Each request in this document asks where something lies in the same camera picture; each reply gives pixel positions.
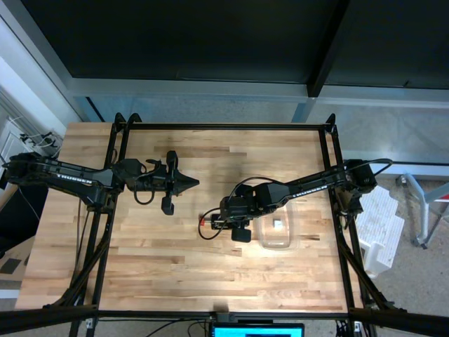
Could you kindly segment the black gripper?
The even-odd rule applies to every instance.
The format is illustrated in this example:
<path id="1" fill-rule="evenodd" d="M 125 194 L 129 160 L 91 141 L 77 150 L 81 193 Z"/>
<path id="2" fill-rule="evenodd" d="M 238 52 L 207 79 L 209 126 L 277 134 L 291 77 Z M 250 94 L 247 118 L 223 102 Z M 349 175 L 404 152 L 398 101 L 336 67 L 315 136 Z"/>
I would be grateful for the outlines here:
<path id="1" fill-rule="evenodd" d="M 175 171 L 176 181 L 179 182 L 176 184 L 176 195 L 180 195 L 186 190 L 196 187 L 199 185 L 199 181 L 176 170 L 178 157 L 173 150 L 167 152 L 165 164 L 153 159 L 148 159 L 147 162 L 153 164 L 154 169 L 141 174 L 135 179 L 134 200 L 138 204 L 146 206 L 153 202 L 156 192 L 164 192 L 165 196 L 161 200 L 161 210 L 165 215 L 172 216 L 174 214 L 172 196 L 175 194 Z M 151 192 L 150 200 L 139 200 L 138 192 Z"/>
<path id="2" fill-rule="evenodd" d="M 224 197 L 220 202 L 220 219 L 222 229 L 230 230 L 234 242 L 251 242 L 252 232 L 248 229 L 250 221 L 255 218 L 254 188 L 240 185 L 232 196 Z"/>

